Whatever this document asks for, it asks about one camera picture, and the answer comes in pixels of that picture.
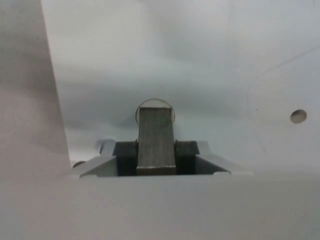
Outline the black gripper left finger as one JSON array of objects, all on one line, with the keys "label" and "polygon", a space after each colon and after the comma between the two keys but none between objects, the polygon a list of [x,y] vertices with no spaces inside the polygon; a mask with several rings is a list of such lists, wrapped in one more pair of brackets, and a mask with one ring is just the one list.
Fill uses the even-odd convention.
[{"label": "black gripper left finger", "polygon": [[99,156],[79,164],[79,176],[135,176],[138,164],[138,141],[103,140]]}]

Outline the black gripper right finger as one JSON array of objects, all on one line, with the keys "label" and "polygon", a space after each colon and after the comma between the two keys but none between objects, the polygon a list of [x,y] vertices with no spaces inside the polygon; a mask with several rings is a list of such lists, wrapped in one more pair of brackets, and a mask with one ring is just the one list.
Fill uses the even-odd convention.
[{"label": "black gripper right finger", "polygon": [[207,141],[175,142],[175,164],[178,175],[249,176],[253,172],[213,154]]}]

